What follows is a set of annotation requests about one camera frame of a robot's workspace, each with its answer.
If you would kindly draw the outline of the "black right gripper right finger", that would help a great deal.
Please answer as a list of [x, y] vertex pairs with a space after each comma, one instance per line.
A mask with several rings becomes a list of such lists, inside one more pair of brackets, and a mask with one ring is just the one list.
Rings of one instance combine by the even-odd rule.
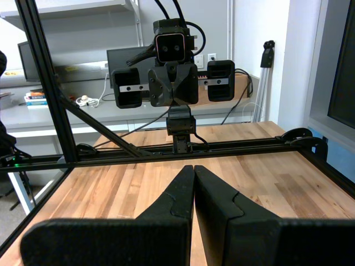
[[353, 265], [351, 219], [281, 218], [204, 166], [195, 206], [208, 265]]

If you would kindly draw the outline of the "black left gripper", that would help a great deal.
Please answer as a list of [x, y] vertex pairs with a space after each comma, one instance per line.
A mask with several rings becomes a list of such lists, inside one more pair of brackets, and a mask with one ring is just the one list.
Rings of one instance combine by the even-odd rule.
[[231, 101], [235, 97], [235, 64], [231, 60], [211, 61], [206, 78], [199, 79], [195, 64], [169, 62], [148, 71], [148, 82], [140, 81], [137, 68], [115, 70], [111, 74], [116, 105], [137, 108], [148, 97], [153, 107], [197, 104], [199, 87], [207, 87], [210, 102]]

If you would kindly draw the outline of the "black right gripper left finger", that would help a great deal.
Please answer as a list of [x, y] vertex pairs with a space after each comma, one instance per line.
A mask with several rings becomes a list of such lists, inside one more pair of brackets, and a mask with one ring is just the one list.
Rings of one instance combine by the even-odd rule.
[[48, 219], [22, 237], [24, 265], [189, 265], [194, 168], [135, 219]]

